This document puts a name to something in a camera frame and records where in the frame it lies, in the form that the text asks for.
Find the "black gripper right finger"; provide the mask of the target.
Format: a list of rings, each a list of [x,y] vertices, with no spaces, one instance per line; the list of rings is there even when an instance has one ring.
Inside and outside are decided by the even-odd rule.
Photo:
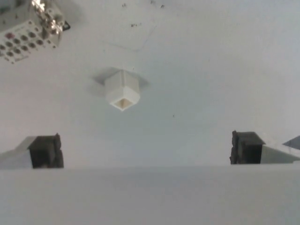
[[[255,132],[232,132],[231,164],[292,164],[300,161],[300,137],[267,144]]]

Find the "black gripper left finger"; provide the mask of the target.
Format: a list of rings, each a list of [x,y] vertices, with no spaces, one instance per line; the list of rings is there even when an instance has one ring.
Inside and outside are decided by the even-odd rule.
[[[26,137],[15,149],[0,154],[1,169],[63,168],[59,134]]]

